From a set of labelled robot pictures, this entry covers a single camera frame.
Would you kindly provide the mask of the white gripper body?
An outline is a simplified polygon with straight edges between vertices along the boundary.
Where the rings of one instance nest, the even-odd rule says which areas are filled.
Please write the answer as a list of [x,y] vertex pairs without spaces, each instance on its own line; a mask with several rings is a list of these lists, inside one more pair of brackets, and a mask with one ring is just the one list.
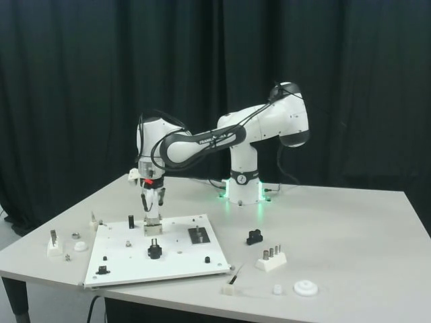
[[165,188],[144,189],[144,211],[146,216],[160,216],[159,207],[164,204]]

